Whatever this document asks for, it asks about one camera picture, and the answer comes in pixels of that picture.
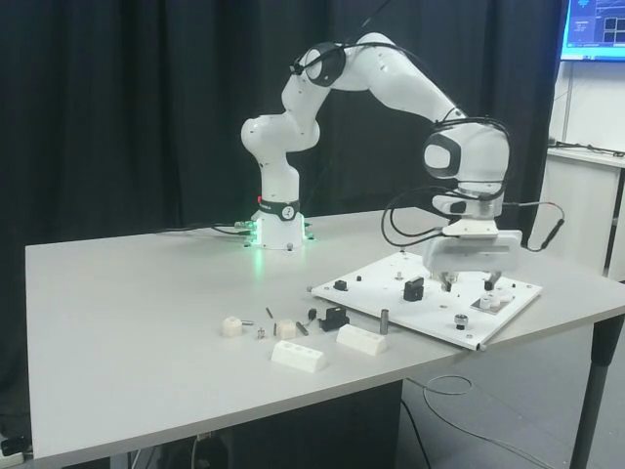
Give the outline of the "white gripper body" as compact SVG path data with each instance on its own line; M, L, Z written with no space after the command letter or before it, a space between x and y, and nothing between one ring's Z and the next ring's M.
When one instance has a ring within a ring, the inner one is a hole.
M507 272L521 252L520 231L502 231L493 238L437 237L425 248L423 265L432 274Z

